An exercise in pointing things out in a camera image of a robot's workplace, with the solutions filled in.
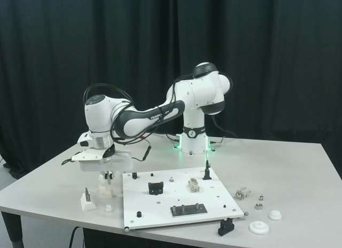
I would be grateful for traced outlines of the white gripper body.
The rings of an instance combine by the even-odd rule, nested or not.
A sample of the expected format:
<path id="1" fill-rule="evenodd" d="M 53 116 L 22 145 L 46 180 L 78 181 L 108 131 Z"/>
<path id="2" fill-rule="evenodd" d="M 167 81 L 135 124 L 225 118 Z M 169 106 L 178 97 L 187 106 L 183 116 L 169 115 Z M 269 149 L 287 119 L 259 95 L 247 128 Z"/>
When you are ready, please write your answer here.
<path id="1" fill-rule="evenodd" d="M 104 158 L 104 151 L 83 151 L 79 153 L 80 169 L 85 172 L 130 172 L 133 168 L 131 151 L 116 151 Z"/>

